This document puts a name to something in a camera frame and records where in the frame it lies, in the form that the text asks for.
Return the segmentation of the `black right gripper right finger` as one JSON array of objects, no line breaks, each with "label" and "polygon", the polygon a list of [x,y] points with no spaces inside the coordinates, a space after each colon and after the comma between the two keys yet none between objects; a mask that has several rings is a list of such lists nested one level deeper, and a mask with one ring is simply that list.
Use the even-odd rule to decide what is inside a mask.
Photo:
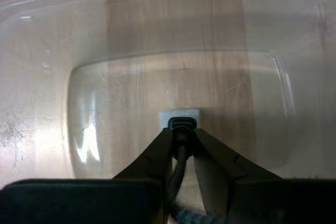
[{"label": "black right gripper right finger", "polygon": [[334,179],[284,179],[204,130],[194,166],[208,214],[225,223],[335,223]]}]

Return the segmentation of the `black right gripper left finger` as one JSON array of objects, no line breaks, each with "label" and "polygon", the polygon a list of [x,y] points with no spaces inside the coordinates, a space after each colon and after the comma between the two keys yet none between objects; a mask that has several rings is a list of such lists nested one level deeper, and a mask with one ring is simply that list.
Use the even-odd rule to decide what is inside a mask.
[{"label": "black right gripper left finger", "polygon": [[25,179],[1,190],[1,223],[167,223],[172,133],[112,179]]}]

